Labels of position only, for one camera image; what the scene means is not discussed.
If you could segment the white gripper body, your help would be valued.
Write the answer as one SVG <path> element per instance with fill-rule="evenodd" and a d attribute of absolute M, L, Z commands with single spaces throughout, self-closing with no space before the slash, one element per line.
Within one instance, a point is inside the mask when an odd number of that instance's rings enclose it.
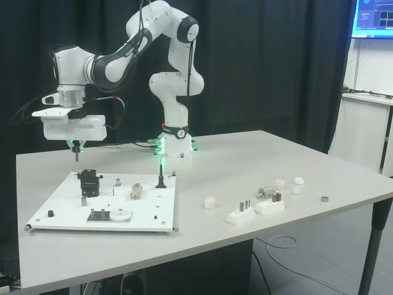
<path fill-rule="evenodd" d="M 48 140 L 102 141 L 107 137 L 104 115 L 87 115 L 81 119 L 42 119 Z"/>

